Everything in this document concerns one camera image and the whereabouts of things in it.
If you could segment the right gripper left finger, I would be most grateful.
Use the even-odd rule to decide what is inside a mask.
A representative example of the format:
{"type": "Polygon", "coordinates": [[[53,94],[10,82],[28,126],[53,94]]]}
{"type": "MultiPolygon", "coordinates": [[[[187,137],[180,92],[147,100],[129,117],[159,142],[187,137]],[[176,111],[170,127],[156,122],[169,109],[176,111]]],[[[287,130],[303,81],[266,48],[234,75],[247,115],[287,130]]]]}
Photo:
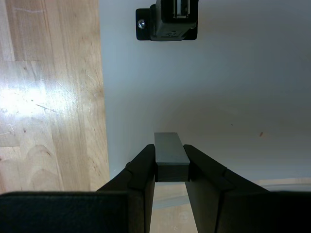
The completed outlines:
{"type": "Polygon", "coordinates": [[[3,233],[147,233],[155,188],[155,147],[147,145],[93,192],[11,192],[0,197],[3,233]]]}

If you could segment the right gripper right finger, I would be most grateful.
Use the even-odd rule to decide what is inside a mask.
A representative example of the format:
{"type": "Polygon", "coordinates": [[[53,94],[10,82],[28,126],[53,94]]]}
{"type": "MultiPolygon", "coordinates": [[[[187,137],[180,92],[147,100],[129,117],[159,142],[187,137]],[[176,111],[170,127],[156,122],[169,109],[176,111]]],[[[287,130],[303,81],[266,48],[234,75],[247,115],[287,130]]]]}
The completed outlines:
{"type": "Polygon", "coordinates": [[[192,145],[186,189],[200,233],[309,233],[311,194],[271,192],[192,145]]]}

